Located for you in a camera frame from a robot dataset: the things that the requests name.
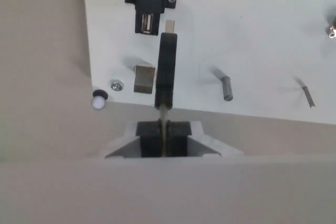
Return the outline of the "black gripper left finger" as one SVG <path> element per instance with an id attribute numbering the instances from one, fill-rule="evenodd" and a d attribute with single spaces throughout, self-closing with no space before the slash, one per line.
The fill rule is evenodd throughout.
<path id="1" fill-rule="evenodd" d="M 104 148 L 104 158 L 151 158 L 161 157 L 163 141 L 161 121 L 131 122 L 124 135 L 115 138 Z"/>

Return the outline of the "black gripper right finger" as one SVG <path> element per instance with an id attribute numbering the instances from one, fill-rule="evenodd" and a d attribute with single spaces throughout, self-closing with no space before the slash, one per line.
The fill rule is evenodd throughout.
<path id="1" fill-rule="evenodd" d="M 200 121 L 169 122 L 166 132 L 168 157 L 238 157 L 244 152 L 204 133 Z"/>

